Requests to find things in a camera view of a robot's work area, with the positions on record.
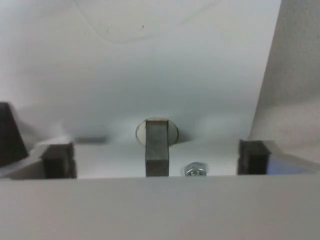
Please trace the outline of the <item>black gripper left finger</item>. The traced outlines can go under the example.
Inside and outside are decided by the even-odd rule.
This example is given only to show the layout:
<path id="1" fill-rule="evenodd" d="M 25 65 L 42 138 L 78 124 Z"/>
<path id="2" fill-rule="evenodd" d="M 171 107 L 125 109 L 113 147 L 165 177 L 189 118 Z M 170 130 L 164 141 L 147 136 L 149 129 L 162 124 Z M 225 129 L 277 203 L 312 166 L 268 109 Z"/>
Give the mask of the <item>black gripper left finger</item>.
<path id="1" fill-rule="evenodd" d="M 30 155 L 0 168 L 0 178 L 8 180 L 76 179 L 74 144 L 39 145 Z"/>

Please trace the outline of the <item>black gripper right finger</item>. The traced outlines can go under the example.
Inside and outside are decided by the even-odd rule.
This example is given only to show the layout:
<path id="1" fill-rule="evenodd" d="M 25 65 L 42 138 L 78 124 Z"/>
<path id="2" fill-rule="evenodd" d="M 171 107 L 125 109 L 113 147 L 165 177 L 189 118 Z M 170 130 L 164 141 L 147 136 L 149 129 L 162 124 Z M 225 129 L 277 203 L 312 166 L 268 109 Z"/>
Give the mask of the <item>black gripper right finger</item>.
<path id="1" fill-rule="evenodd" d="M 296 175 L 320 172 L 320 165 L 283 152 L 270 140 L 240 140 L 238 175 Z"/>

